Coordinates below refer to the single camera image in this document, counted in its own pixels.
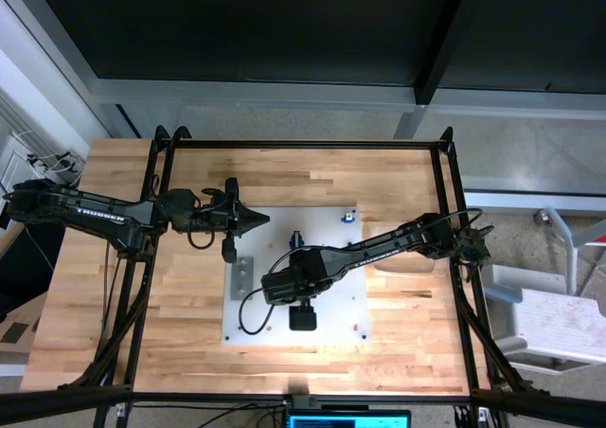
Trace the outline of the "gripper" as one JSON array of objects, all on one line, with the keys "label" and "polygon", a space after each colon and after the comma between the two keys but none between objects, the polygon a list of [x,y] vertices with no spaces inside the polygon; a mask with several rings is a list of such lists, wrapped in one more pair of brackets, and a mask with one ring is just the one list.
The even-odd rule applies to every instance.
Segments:
[{"label": "gripper", "polygon": [[222,257],[226,263],[237,260],[235,245],[236,229],[243,235],[257,227],[267,224],[270,217],[246,207],[239,202],[239,186],[235,177],[225,181],[224,199],[211,212],[210,226],[214,233],[224,233]]},{"label": "gripper", "polygon": [[289,329],[291,331],[315,331],[317,317],[311,301],[303,299],[298,305],[289,307]]}]

